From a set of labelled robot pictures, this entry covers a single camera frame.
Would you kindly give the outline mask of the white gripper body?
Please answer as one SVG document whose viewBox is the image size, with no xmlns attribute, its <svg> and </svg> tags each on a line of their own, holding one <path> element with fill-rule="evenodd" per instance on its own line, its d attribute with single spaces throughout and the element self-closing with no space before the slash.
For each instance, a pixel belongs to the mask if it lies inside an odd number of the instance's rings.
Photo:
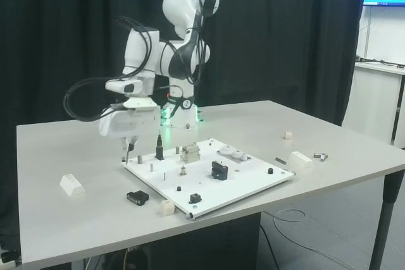
<svg viewBox="0 0 405 270">
<path fill-rule="evenodd" d="M 109 110 L 99 120 L 99 134 L 110 138 L 139 137 L 159 132 L 159 107 Z"/>
</svg>

